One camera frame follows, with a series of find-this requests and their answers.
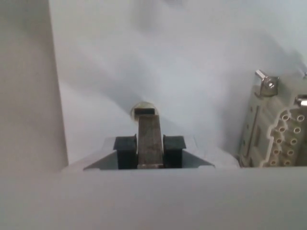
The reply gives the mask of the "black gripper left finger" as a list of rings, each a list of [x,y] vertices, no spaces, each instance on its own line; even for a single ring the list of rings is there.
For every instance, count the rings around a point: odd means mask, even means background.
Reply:
[[[84,168],[84,170],[134,170],[137,169],[137,137],[124,136],[115,137],[112,142],[111,153],[105,157],[94,161]]]

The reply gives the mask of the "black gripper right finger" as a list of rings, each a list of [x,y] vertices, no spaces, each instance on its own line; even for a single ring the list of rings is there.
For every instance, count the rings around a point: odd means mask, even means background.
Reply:
[[[164,165],[169,169],[215,167],[199,152],[194,138],[163,135]]]

